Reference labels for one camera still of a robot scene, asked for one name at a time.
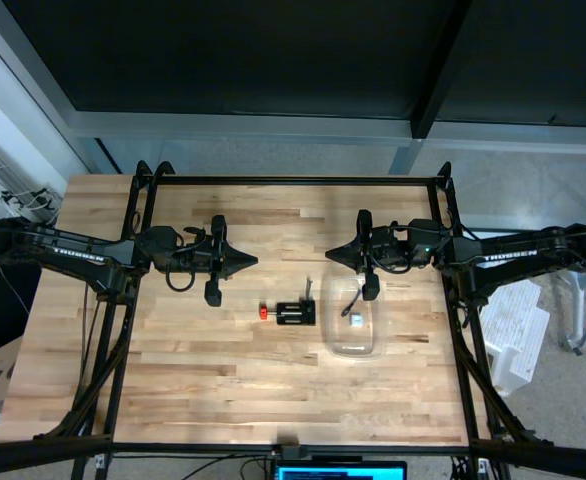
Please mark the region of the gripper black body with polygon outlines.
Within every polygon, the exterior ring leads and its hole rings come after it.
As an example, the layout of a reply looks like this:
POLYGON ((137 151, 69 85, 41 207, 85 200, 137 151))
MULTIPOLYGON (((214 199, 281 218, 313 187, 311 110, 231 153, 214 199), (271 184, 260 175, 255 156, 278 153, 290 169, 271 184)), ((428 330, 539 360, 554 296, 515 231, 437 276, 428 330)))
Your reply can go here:
POLYGON ((226 236, 227 224, 224 216, 215 215, 211 221, 211 234, 195 249, 192 259, 195 273, 208 273, 210 276, 204 286, 204 298, 209 306, 220 306, 222 303, 219 281, 222 278, 226 236))
POLYGON ((401 275, 411 269, 408 253, 389 226, 374 227, 369 210, 360 210, 356 219, 356 237, 360 240, 360 272, 364 276, 362 295, 365 301, 377 299, 380 280, 379 269, 392 275, 401 275))

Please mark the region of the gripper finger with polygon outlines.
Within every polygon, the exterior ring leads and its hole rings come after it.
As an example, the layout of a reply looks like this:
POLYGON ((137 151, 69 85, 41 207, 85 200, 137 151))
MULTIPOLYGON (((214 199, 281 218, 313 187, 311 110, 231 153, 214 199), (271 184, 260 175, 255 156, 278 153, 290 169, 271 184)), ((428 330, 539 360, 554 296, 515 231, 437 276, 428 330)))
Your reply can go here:
POLYGON ((257 264, 256 260, 246 261, 225 261, 224 262, 224 277, 229 278, 241 270, 250 268, 257 264))
POLYGON ((360 254, 360 240, 355 237, 349 243, 332 248, 325 252, 326 256, 356 256, 360 254))
POLYGON ((342 266, 347 267, 348 269, 354 271, 355 273, 360 272, 360 257, 355 255, 326 255, 326 258, 336 262, 342 266))
POLYGON ((257 261, 258 258, 241 252, 234 247, 232 247, 229 243, 224 245, 224 258, 228 261, 257 261))

